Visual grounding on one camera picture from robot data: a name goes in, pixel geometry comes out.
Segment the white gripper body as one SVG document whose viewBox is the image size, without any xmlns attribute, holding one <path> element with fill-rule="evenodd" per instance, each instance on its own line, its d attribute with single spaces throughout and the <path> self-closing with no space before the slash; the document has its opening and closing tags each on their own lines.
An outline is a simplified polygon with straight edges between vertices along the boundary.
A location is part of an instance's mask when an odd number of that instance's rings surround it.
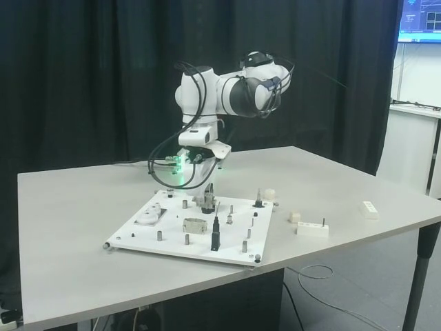
<svg viewBox="0 0 441 331">
<path fill-rule="evenodd" d="M 204 191 L 216 177 L 218 162 L 217 158 L 209 158 L 197 163 L 195 170 L 193 170 L 193 164 L 190 160 L 185 161 L 185 181 L 189 181 L 190 177 L 194 175 L 193 179 L 186 185 L 186 195 L 192 197 L 203 196 Z"/>
</svg>

